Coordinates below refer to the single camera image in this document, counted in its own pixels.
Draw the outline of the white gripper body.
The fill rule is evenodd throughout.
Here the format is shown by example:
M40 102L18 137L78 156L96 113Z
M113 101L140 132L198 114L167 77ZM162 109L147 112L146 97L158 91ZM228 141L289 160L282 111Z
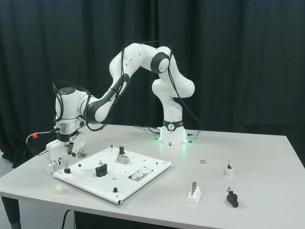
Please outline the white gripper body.
M55 161L60 157L70 154L70 148L74 148L76 155L80 149L86 144L86 135L77 134L70 138L56 139L46 145L48 158L50 161Z

